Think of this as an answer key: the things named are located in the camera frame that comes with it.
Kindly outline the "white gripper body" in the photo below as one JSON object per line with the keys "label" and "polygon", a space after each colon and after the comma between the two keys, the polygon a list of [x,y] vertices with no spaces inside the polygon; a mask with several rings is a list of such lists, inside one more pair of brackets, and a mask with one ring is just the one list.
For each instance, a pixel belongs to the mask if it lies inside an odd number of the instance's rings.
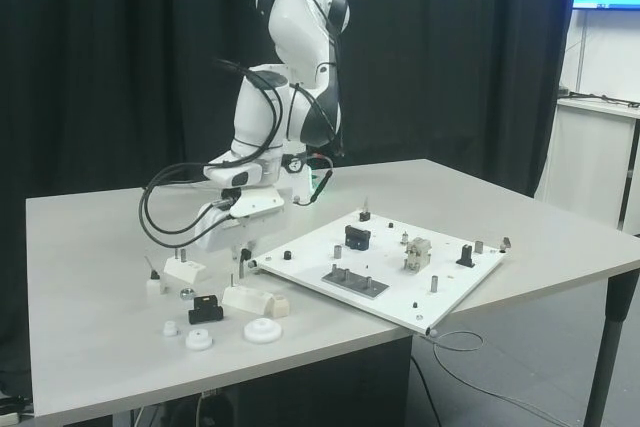
{"label": "white gripper body", "polygon": [[198,215],[203,217],[194,227],[196,245],[207,252],[257,243],[286,226],[286,206],[256,211],[242,207],[207,204]]}

